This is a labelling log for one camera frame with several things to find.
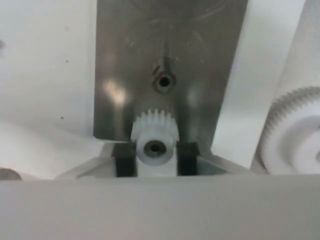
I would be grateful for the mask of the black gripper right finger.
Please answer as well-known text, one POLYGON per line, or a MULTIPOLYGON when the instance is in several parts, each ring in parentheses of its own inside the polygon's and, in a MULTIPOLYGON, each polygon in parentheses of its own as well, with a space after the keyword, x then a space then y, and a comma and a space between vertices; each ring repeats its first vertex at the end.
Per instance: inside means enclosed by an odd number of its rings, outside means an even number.
POLYGON ((178 176, 215 176, 228 171, 201 156, 196 142, 177 142, 178 176))

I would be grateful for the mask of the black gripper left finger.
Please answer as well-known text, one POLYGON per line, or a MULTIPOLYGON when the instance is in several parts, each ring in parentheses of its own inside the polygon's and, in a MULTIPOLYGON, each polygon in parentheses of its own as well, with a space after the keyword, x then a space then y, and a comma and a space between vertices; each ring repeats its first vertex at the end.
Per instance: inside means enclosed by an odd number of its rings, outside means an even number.
POLYGON ((63 178, 126 178, 137 176, 136 145, 101 143, 97 150, 78 154, 77 162, 62 172, 63 178))

